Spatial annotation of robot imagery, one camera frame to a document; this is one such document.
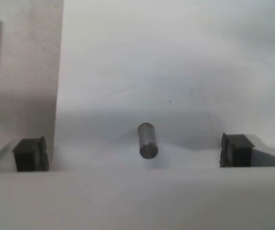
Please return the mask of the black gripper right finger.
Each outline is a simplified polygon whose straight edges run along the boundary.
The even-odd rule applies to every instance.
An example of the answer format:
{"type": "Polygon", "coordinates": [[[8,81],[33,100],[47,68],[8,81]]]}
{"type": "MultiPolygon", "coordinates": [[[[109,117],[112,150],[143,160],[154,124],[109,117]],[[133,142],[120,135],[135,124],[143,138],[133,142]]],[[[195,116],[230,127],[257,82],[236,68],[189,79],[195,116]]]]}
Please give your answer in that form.
{"type": "Polygon", "coordinates": [[[253,134],[223,133],[220,167],[275,167],[275,148],[253,134]]]}

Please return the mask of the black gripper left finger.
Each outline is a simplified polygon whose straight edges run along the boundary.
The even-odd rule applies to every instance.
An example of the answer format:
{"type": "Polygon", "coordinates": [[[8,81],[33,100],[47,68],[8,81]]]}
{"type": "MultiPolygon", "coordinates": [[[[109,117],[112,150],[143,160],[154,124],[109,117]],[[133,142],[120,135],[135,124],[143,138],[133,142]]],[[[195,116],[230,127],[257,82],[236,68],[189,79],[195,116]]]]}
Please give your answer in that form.
{"type": "Polygon", "coordinates": [[[0,150],[0,172],[48,172],[44,136],[10,141],[0,150]]]}

